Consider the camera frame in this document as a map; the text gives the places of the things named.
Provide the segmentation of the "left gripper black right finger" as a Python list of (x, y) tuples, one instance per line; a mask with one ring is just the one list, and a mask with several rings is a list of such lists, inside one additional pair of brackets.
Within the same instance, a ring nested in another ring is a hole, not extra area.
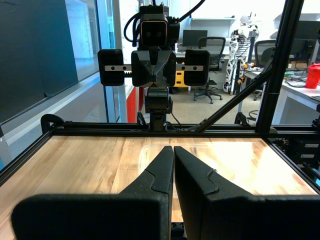
[(318, 195), (253, 195), (176, 146), (175, 186), (189, 240), (313, 240)]

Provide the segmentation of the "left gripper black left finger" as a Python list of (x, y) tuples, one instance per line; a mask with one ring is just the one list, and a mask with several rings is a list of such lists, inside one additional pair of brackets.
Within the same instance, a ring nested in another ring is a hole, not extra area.
[(168, 240), (174, 152), (164, 147), (118, 194), (38, 194), (11, 214), (18, 240)]

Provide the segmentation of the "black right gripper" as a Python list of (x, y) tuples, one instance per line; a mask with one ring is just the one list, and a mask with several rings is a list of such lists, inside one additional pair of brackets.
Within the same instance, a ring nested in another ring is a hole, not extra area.
[(176, 71), (184, 72), (187, 86), (204, 86), (209, 80), (210, 53), (205, 49), (187, 50), (182, 64), (177, 64), (172, 50), (136, 50), (130, 64), (124, 64), (121, 49), (102, 49), (97, 57), (103, 86), (122, 86), (125, 78), (131, 78), (135, 87), (173, 87)]

